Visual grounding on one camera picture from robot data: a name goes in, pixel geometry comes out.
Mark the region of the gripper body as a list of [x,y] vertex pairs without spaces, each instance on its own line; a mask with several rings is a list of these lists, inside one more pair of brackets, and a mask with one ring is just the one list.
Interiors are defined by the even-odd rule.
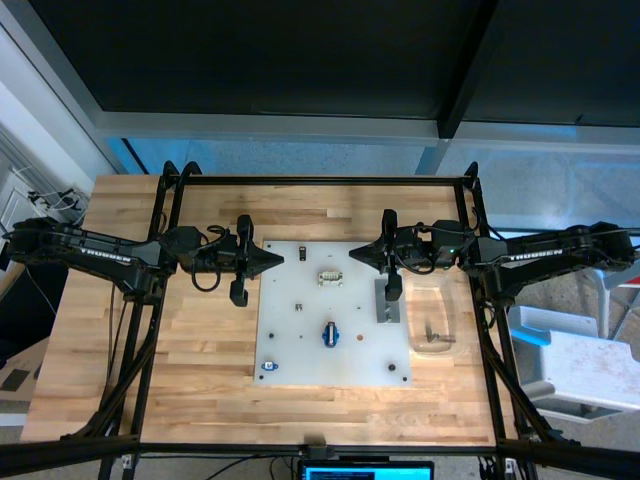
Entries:
[[383,272],[387,274],[385,300],[396,302],[403,293],[403,280],[399,273],[405,269],[415,275],[433,272],[433,260],[428,253],[428,243],[423,241],[414,226],[399,227],[397,213],[385,209],[382,217],[384,254]]
[[245,281],[252,279],[249,247],[253,241],[254,225],[249,215],[240,215],[236,223],[236,234],[223,241],[219,250],[219,267],[222,274],[234,274],[229,297],[236,307],[248,305],[248,291]]

